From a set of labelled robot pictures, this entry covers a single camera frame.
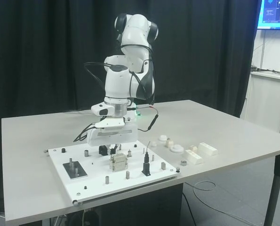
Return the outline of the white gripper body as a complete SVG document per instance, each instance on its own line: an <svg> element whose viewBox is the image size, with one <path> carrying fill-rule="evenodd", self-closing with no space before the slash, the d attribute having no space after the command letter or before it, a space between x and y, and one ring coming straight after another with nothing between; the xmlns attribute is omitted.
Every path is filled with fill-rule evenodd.
<svg viewBox="0 0 280 226"><path fill-rule="evenodd" d="M135 142L138 139L138 130L135 124L118 128L91 129L87 134L89 145L115 145Z"/></svg>

